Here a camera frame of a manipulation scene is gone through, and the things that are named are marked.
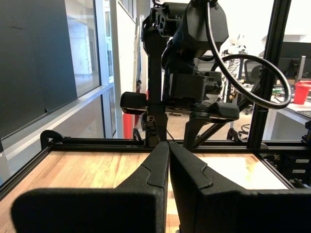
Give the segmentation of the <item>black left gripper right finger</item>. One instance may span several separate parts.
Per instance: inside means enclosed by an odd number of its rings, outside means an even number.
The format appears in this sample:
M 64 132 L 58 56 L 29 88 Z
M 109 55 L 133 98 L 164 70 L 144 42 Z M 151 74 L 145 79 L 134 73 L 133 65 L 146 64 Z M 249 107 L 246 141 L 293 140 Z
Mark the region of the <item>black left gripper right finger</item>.
M 308 233 L 308 189 L 248 190 L 170 143 L 170 176 L 183 233 Z

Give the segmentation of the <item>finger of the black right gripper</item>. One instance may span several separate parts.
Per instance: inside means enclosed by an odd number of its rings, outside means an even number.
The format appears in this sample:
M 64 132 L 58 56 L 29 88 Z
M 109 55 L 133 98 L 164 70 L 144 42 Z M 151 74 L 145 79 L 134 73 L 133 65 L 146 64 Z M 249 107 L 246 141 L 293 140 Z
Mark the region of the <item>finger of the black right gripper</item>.
M 184 148 L 191 149 L 201 128 L 211 122 L 209 118 L 190 117 L 185 127 Z
M 168 122 L 168 117 L 165 113 L 156 115 L 155 130 L 156 130 L 159 142 L 167 141 L 167 122 Z

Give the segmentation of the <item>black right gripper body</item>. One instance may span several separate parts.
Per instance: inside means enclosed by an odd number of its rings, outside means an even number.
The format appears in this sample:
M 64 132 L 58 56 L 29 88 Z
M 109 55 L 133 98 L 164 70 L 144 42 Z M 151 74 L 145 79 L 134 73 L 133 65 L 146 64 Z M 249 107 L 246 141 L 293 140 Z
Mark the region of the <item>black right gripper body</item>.
M 204 59 L 204 54 L 211 50 L 208 42 L 190 45 L 188 42 L 160 41 L 157 46 L 145 41 L 143 45 L 148 54 L 149 94 L 123 93 L 121 108 L 124 113 L 141 115 L 150 110 L 151 105 L 159 104 L 167 112 L 201 112 L 223 119 L 239 118 L 236 104 L 208 98 L 221 92 L 220 73 L 200 72 L 194 65 L 195 58 Z

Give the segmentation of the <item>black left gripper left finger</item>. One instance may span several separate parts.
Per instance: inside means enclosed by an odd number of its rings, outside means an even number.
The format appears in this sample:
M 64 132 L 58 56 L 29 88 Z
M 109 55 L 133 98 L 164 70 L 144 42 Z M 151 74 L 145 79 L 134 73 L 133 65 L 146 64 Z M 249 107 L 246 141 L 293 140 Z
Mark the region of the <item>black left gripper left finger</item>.
M 40 188 L 18 196 L 18 233 L 163 233 L 169 146 L 159 143 L 116 188 Z

